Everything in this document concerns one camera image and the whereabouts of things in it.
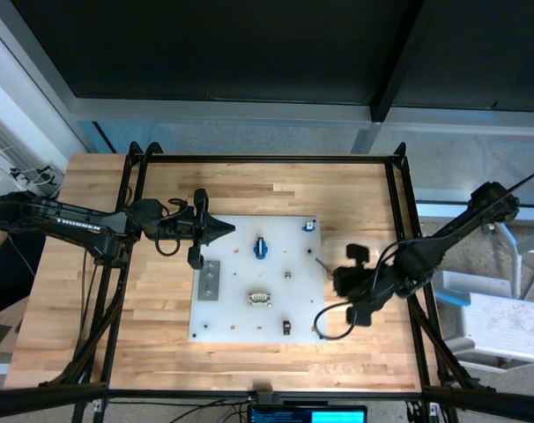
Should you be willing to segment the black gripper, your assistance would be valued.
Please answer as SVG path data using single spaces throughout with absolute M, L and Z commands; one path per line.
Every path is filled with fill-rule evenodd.
M 187 206 L 178 217 L 178 239 L 192 242 L 188 250 L 188 263 L 193 270 L 202 270 L 202 246 L 208 246 L 218 238 L 231 234 L 235 226 L 212 215 L 207 216 L 209 198 L 205 189 L 195 191 L 193 203 L 193 206 Z
M 333 271 L 334 291 L 337 296 L 346 296 L 349 306 L 346 310 L 346 321 L 352 326 L 368 327 L 372 322 L 371 315 L 376 309 L 375 288 L 378 275 L 385 264 L 393 246 L 386 247 L 379 255 L 373 269 L 368 269 L 369 249 L 350 243 L 346 246 L 346 256 L 354 260 L 352 267 L 337 267 Z

